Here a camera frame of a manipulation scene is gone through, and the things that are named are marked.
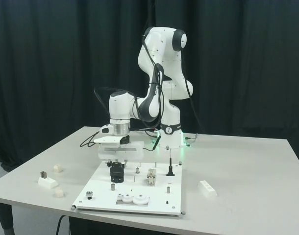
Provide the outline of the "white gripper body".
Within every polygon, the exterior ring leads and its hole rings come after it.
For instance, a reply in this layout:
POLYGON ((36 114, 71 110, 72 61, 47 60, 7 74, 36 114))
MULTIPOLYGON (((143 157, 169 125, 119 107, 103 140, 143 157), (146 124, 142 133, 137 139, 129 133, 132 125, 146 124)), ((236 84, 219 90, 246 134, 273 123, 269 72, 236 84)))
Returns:
POLYGON ((127 144, 120 144, 118 146, 110 144, 101 144, 99 146, 98 155, 101 160, 105 161, 134 161, 141 160, 144 156, 143 141, 132 141, 127 144))

